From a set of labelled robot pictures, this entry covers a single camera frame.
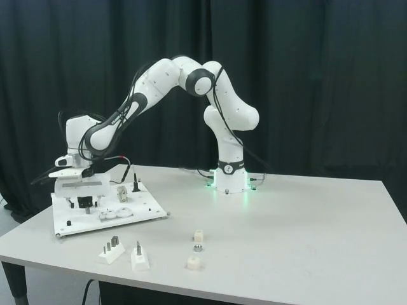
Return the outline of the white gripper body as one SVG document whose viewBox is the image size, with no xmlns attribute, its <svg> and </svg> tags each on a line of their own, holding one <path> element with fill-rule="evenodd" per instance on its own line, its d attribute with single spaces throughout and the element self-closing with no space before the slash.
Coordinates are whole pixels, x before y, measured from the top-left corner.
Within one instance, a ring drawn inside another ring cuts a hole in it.
<svg viewBox="0 0 407 305">
<path fill-rule="evenodd" d="M 87 177 L 83 179 L 57 179 L 54 195 L 57 198 L 106 196 L 110 192 L 109 177 Z"/>
</svg>

